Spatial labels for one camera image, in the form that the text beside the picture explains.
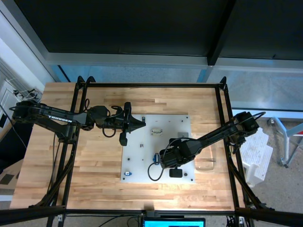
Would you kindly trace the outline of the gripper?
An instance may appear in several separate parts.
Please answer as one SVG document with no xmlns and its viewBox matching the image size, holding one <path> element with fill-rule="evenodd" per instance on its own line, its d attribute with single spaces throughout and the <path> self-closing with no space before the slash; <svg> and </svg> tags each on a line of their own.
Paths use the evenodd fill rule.
<svg viewBox="0 0 303 227">
<path fill-rule="evenodd" d="M 178 168 L 171 168 L 169 170 L 169 177 L 170 178 L 182 178 L 183 177 L 183 170 Z"/>
<path fill-rule="evenodd" d="M 122 132 L 119 136 L 119 142 L 122 146 L 127 145 L 126 134 L 132 133 L 133 131 L 145 127 L 145 117 L 141 115 L 132 115 L 131 116 L 131 103 L 126 102 L 124 105 L 124 113 L 123 113 L 123 121 L 122 121 Z"/>
</svg>

